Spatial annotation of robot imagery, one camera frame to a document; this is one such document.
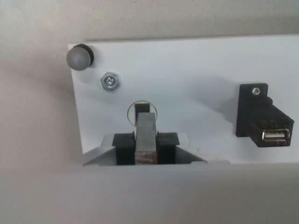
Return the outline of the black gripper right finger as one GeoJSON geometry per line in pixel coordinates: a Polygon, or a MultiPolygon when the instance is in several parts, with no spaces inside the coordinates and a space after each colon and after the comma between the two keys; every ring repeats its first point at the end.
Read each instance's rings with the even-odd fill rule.
{"type": "Polygon", "coordinates": [[[186,133],[157,133],[158,164],[207,163],[199,153],[199,148],[190,144],[186,133]]]}

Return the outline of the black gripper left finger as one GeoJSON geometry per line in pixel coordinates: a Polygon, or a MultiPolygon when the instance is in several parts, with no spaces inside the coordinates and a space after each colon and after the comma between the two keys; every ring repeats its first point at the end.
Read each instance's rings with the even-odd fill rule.
{"type": "Polygon", "coordinates": [[[83,165],[124,166],[135,164],[135,133],[105,134],[100,146],[83,154],[83,165]]]}

